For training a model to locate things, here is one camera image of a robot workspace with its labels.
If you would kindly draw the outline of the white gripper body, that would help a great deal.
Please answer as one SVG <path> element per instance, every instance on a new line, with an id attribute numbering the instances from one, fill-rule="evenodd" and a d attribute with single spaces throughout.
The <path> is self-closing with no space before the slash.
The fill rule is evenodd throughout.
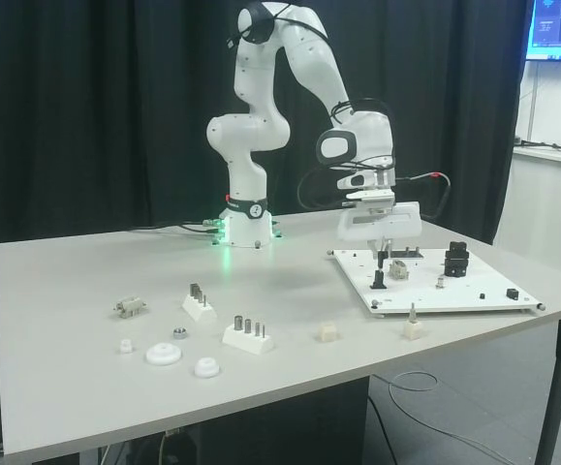
<path id="1" fill-rule="evenodd" d="M 351 208 L 341 213 L 337 235 L 345 241 L 398 239 L 421 234 L 420 204 L 415 201 L 397 203 L 389 212 L 371 212 L 367 208 Z"/>

